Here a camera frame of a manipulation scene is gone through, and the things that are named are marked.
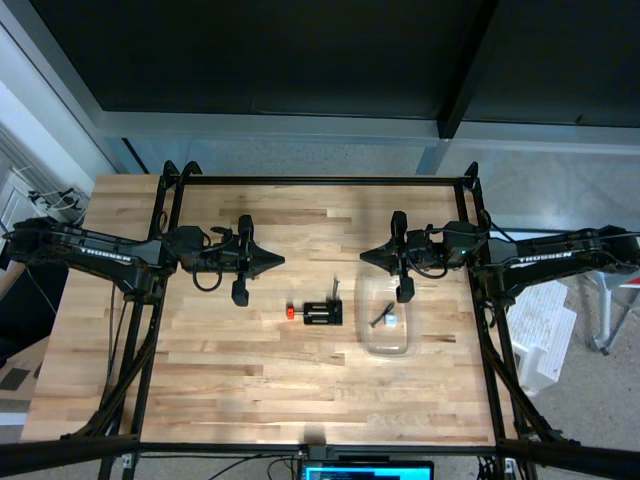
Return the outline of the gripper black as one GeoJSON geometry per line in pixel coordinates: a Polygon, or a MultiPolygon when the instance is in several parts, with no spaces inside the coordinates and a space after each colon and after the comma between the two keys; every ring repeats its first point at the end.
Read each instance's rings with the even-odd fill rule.
{"type": "Polygon", "coordinates": [[[209,293],[217,290],[221,286],[223,274],[234,273],[237,278],[232,282],[231,298],[236,306],[248,305],[249,292],[246,282],[249,279],[251,255],[253,258],[259,258],[251,261],[252,276],[259,276],[285,263],[283,256],[269,252],[252,241],[252,218],[250,215],[242,215],[238,220],[237,234],[224,234],[220,244],[203,253],[204,272],[217,274],[216,283],[211,287],[203,287],[203,292],[209,293]]]}
{"type": "Polygon", "coordinates": [[[360,259],[397,276],[396,300],[409,303],[415,295],[414,280],[409,271],[437,280],[445,276],[445,264],[436,255],[426,230],[408,230],[407,215],[395,211],[391,219],[391,239],[385,244],[362,252],[360,259]]]}

